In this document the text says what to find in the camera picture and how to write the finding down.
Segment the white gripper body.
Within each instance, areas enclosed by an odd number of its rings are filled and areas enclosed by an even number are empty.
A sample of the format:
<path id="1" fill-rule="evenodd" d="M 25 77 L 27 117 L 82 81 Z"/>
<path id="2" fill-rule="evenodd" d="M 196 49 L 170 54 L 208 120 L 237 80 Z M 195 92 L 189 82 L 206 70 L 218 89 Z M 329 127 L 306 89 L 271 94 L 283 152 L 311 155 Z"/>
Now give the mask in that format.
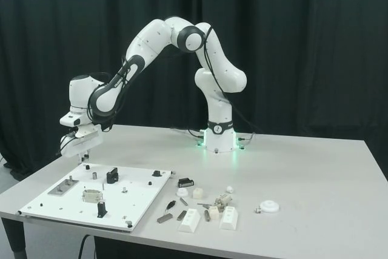
<path id="1" fill-rule="evenodd" d="M 59 151 L 62 156 L 72 157 L 83 156 L 85 153 L 102 143 L 102 135 L 99 132 L 92 133 L 82 138 L 75 137 L 74 132 L 70 132 L 61 138 Z"/>

